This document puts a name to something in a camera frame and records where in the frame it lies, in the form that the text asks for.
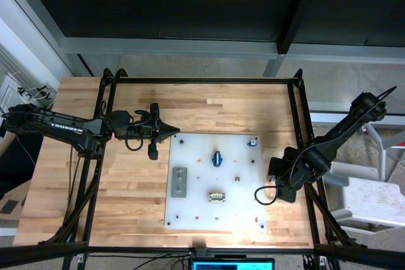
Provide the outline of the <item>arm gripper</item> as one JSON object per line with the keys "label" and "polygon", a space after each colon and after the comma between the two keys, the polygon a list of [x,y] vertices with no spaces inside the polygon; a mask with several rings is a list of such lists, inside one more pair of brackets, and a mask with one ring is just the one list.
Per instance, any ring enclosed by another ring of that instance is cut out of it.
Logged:
{"label": "arm gripper", "polygon": [[268,176],[276,185],[276,198],[285,202],[295,202],[297,191],[305,183],[311,182],[310,167],[304,158],[305,149],[288,147],[282,158],[271,157]]}
{"label": "arm gripper", "polygon": [[144,144],[144,139],[150,140],[147,148],[147,155],[150,160],[158,160],[158,149],[157,143],[160,140],[165,140],[180,133],[180,129],[160,120],[159,106],[158,103],[152,103],[150,105],[150,111],[136,110],[135,114],[140,115],[140,120],[135,123],[131,123],[128,128],[128,139],[129,140],[139,140],[140,145],[138,148],[128,147],[130,151],[136,152],[141,150]]}

